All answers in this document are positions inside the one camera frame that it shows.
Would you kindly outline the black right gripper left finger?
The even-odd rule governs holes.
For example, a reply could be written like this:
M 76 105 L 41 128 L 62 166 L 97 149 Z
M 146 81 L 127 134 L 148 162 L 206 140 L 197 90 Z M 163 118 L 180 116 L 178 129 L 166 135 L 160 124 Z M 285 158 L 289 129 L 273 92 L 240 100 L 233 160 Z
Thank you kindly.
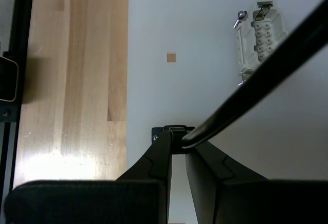
M 171 142 L 163 131 L 116 180 L 36 180 L 5 200 L 9 223 L 167 223 Z

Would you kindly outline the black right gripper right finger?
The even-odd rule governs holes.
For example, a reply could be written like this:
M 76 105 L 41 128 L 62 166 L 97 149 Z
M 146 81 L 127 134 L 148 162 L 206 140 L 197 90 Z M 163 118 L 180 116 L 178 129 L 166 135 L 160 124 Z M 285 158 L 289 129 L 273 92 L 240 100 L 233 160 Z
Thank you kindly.
M 327 223 L 327 181 L 267 179 L 210 142 L 186 168 L 198 223 Z

